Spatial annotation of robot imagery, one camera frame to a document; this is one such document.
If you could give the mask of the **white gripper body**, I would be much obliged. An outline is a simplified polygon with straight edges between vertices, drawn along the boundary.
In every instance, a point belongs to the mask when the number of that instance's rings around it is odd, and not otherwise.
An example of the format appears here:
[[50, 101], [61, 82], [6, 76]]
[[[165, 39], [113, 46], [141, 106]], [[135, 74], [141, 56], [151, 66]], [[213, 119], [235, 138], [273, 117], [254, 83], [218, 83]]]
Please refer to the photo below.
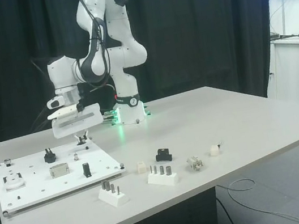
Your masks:
[[73, 135], [93, 126], [101, 124], [102, 114], [98, 103], [84, 107], [78, 111], [77, 107], [59, 109], [49, 115], [55, 138]]

